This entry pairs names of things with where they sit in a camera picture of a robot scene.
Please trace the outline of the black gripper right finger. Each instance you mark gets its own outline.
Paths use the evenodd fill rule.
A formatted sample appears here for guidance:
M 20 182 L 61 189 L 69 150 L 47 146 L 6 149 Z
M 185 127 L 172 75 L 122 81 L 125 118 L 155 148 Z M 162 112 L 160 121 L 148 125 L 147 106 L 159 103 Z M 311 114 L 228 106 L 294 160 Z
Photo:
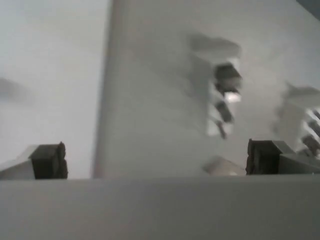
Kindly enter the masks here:
M 320 173 L 320 160 L 284 141 L 249 139 L 245 170 L 247 175 L 314 175 Z

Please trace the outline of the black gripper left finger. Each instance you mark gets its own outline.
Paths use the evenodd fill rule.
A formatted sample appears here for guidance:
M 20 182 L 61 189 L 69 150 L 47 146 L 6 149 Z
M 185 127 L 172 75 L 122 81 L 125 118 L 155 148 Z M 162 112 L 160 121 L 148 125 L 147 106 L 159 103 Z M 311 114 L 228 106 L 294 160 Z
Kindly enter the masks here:
M 17 158 L 0 164 L 1 180 L 50 180 L 67 179 L 66 146 L 33 144 Z

